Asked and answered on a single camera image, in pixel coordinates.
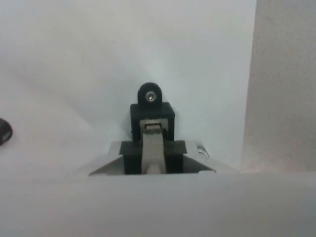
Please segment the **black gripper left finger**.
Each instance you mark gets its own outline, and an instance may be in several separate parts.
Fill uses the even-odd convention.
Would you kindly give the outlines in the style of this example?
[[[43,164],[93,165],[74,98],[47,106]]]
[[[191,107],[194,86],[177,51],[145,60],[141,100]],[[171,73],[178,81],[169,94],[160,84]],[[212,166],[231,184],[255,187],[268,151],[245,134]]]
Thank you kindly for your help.
[[[132,141],[112,142],[106,155],[89,165],[89,175],[141,175],[142,145]]]

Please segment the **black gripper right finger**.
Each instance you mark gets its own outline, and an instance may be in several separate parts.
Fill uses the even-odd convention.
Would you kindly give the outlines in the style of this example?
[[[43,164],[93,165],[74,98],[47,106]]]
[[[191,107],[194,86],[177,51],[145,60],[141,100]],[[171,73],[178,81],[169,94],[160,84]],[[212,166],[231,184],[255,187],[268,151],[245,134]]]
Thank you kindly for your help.
[[[216,173],[209,155],[195,141],[165,141],[164,154],[168,174]]]

